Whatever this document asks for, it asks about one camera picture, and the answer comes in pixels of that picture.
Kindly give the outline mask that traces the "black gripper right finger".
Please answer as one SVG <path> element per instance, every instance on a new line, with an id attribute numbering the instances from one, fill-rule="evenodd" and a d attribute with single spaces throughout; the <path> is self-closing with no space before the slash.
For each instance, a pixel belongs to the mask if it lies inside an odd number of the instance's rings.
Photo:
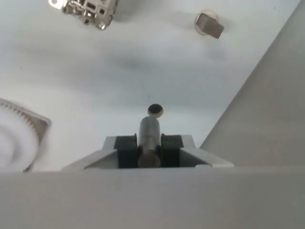
<path id="1" fill-rule="evenodd" d="M 161 167 L 232 168 L 234 164 L 195 146 L 191 135 L 161 135 Z"/>

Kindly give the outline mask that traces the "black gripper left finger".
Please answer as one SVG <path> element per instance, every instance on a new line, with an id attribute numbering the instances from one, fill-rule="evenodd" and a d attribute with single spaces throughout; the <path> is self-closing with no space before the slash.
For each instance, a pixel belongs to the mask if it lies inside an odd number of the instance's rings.
<path id="1" fill-rule="evenodd" d="M 64 170 L 134 169 L 138 167 L 137 136 L 108 136 L 102 149 L 85 156 Z"/>

